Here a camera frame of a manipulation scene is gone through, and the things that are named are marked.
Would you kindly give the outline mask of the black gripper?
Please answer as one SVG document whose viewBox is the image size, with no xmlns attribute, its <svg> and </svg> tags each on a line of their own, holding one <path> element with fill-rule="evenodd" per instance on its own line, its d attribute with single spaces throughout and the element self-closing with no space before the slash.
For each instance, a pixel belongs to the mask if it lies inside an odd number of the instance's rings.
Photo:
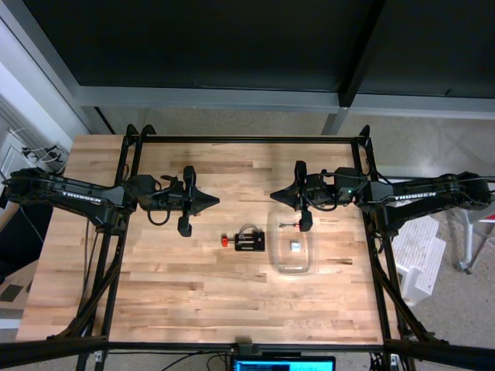
<svg viewBox="0 0 495 371">
<path fill-rule="evenodd" d="M 283 189 L 270 194 L 272 200 L 299 211 L 299 231 L 309 232 L 312 228 L 312 213 L 310 207 L 317 211 L 328 213 L 335 209 L 335 196 L 327 185 L 323 176 L 307 173 L 305 162 L 295 163 L 295 207 L 294 198 L 291 197 L 294 185 L 291 184 Z"/>
<path fill-rule="evenodd" d="M 189 217 L 193 213 L 194 191 L 196 189 L 196 172 L 191 165 L 183 169 L 183 180 L 175 180 L 175 184 L 169 191 L 168 206 L 171 211 L 180 211 L 182 215 L 178 219 L 177 230 L 182 237 L 191 237 L 192 225 Z M 217 205 L 219 198 L 196 190 L 196 198 L 201 201 L 197 207 L 197 213 Z"/>
</svg>

